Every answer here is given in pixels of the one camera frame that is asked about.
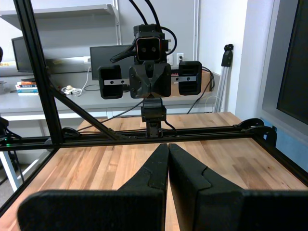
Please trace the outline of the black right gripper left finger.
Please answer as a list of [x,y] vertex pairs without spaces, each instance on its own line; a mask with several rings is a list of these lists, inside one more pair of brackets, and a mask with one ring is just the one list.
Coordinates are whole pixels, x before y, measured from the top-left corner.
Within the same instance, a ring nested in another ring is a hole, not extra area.
[[18,208],[22,231],[163,231],[168,145],[160,144],[116,191],[47,190]]

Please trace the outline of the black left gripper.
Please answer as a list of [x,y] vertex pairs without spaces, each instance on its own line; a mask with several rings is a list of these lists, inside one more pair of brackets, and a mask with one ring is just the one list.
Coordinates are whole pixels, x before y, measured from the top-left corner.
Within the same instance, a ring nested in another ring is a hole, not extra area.
[[123,86],[128,85],[131,98],[164,98],[172,94],[176,82],[179,95],[198,95],[202,86],[202,64],[199,61],[180,62],[179,68],[171,69],[167,63],[155,64],[146,61],[132,65],[128,78],[122,78],[121,67],[99,67],[99,85],[103,99],[119,99]]

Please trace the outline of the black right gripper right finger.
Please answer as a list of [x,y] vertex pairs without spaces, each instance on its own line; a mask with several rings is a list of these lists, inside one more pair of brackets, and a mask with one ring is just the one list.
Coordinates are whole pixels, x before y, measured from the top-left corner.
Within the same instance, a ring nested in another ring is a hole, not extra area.
[[169,179],[182,231],[305,231],[307,191],[245,190],[176,144]]

